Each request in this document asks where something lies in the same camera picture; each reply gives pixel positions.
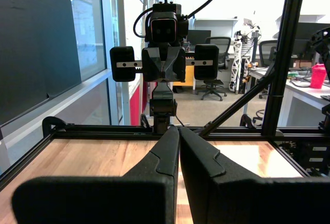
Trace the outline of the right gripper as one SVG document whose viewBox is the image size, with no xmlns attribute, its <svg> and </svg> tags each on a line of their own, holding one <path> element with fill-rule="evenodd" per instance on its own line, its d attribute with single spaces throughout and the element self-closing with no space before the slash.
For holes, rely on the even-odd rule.
<svg viewBox="0 0 330 224">
<path fill-rule="evenodd" d="M 194 66 L 194 78 L 217 78 L 219 48 L 215 44 L 198 44 L 192 53 L 183 47 L 148 47 L 135 60 L 131 46 L 113 47 L 110 50 L 112 77 L 116 82 L 131 82 L 141 73 L 146 82 L 182 82 L 186 66 Z"/>
</svg>

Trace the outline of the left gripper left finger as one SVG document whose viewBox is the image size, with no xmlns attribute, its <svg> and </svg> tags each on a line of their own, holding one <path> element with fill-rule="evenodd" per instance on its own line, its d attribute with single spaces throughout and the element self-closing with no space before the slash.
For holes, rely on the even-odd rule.
<svg viewBox="0 0 330 224">
<path fill-rule="evenodd" d="M 38 177 L 11 205 L 18 223 L 175 223 L 179 131 L 169 128 L 121 177 Z"/>
</svg>

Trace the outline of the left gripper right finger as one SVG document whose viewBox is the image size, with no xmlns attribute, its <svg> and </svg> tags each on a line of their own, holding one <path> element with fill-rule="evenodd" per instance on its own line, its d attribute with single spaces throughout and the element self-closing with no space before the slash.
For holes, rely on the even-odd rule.
<svg viewBox="0 0 330 224">
<path fill-rule="evenodd" d="M 180 135 L 194 223 L 328 223 L 329 179 L 262 178 L 190 129 Z"/>
</svg>

